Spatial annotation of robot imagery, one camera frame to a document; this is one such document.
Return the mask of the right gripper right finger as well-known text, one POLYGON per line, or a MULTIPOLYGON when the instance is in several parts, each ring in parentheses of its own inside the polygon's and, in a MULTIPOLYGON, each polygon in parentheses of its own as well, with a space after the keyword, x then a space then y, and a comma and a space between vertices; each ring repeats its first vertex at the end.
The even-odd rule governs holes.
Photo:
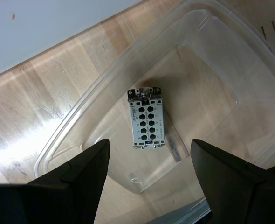
POLYGON ((275 166, 260 168, 199 139, 191 143, 211 224, 275 224, 275 166))

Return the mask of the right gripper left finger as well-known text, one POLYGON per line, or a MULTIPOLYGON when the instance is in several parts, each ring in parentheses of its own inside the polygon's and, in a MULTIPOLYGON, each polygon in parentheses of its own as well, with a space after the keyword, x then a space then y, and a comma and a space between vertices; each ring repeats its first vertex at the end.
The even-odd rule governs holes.
POLYGON ((107 177, 103 139, 27 184, 0 184, 0 224, 92 224, 107 177))

